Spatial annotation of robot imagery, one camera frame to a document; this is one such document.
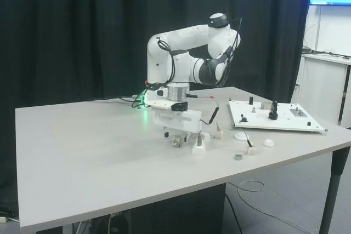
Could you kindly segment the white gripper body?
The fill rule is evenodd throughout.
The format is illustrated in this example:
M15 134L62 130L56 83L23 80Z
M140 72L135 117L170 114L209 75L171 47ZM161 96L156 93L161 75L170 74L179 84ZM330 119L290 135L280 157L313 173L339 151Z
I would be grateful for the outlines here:
M155 124L188 133L198 133L202 130L201 117L202 112L195 110L184 112L154 112Z

